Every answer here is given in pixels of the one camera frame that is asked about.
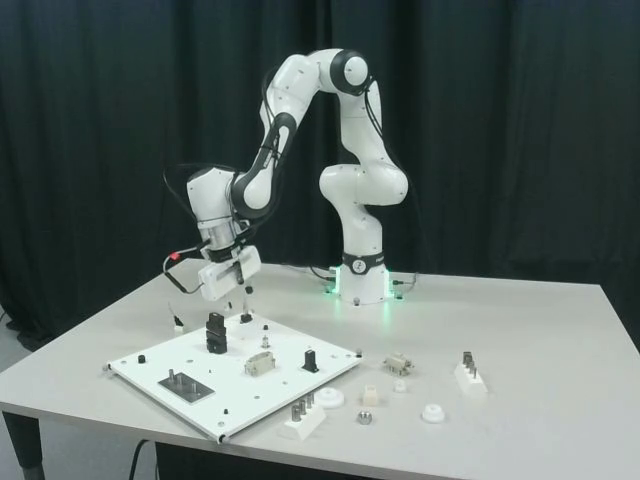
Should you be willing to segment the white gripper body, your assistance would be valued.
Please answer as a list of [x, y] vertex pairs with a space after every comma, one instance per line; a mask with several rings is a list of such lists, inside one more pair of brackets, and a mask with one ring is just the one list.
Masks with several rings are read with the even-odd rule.
[[217, 301], [238, 286], [247, 283], [261, 268], [256, 247], [245, 247], [235, 257], [212, 262], [198, 272], [200, 292], [205, 300]]

